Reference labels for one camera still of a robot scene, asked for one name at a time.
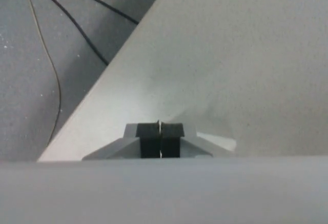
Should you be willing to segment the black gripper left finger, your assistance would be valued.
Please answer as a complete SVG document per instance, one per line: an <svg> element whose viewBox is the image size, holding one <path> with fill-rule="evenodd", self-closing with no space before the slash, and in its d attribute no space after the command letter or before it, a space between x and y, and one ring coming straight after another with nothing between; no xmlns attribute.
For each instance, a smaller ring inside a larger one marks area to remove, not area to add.
<svg viewBox="0 0 328 224"><path fill-rule="evenodd" d="M160 124L127 124L123 137L86 155L83 160L160 158Z"/></svg>

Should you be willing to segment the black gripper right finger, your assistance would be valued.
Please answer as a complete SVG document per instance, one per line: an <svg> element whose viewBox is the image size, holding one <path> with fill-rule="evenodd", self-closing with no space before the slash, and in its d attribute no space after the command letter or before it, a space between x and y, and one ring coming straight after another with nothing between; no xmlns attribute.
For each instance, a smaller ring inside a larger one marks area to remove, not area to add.
<svg viewBox="0 0 328 224"><path fill-rule="evenodd" d="M194 126L183 123L161 123L160 154L162 158L213 157L209 142L196 133Z"/></svg>

